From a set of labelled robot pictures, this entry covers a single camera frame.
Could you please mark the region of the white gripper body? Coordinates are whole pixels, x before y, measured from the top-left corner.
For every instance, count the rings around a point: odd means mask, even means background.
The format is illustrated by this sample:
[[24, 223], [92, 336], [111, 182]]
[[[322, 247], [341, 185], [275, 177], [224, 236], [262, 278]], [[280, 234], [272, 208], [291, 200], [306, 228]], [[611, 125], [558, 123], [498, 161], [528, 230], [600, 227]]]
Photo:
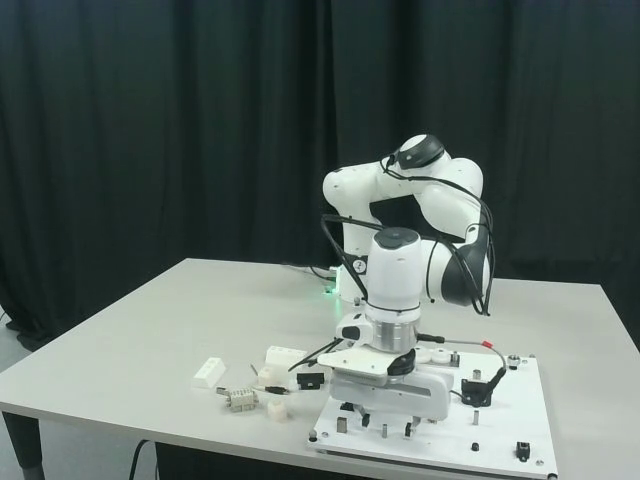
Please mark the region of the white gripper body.
[[336, 371], [329, 391], [333, 399], [362, 407], [367, 413], [441, 421], [449, 415], [453, 384], [451, 373], [419, 366], [406, 375], [377, 379]]

